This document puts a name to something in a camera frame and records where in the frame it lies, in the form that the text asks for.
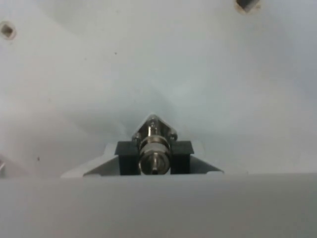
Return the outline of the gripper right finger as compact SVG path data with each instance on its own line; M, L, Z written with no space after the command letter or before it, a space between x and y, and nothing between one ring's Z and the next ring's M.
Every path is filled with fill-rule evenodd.
M238 166L222 158L199 141L176 141L171 144L170 173L172 175L193 175L219 173L233 175Z

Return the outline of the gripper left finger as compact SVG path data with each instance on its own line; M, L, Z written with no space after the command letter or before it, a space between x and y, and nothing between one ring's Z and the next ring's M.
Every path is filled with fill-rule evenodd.
M108 143L102 155L89 159L64 172L62 178L107 177L139 175L139 153L136 143L119 141Z

